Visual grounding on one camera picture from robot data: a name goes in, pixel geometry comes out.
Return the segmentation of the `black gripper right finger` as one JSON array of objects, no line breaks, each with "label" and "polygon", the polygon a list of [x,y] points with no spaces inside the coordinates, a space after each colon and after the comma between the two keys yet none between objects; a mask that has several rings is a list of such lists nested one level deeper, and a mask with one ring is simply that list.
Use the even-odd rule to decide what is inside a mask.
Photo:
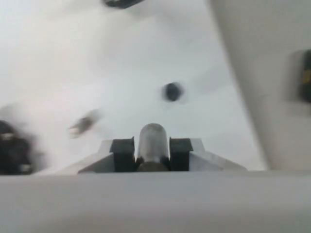
[{"label": "black gripper right finger", "polygon": [[205,149],[200,138],[170,138],[172,171],[246,170],[245,167]]}]

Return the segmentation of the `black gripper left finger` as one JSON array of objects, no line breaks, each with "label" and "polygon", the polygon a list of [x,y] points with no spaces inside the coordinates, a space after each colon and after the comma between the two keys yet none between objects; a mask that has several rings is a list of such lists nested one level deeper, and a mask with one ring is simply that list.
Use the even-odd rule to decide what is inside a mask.
[{"label": "black gripper left finger", "polygon": [[135,170],[135,141],[113,139],[102,141],[99,150],[80,161],[79,173],[120,173]]}]

